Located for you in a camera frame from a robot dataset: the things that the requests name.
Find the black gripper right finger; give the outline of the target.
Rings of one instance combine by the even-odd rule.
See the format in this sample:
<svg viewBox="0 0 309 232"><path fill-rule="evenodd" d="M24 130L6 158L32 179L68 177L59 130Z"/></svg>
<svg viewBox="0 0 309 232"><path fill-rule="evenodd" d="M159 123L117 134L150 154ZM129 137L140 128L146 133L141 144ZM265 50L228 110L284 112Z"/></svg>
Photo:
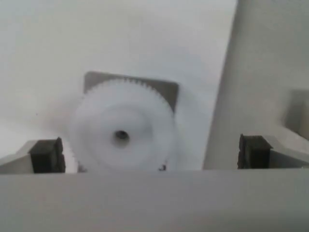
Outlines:
<svg viewBox="0 0 309 232"><path fill-rule="evenodd" d="M239 138L238 169L297 169L309 167L309 155L284 146L273 136Z"/></svg>

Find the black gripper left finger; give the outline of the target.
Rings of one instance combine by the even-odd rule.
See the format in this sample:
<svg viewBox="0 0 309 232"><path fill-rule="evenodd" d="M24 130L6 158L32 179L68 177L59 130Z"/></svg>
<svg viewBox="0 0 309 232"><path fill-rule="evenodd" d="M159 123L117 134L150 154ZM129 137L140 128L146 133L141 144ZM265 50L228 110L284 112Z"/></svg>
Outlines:
<svg viewBox="0 0 309 232"><path fill-rule="evenodd" d="M50 174L65 171L66 163L60 137L29 140L14 154L0 159L1 174Z"/></svg>

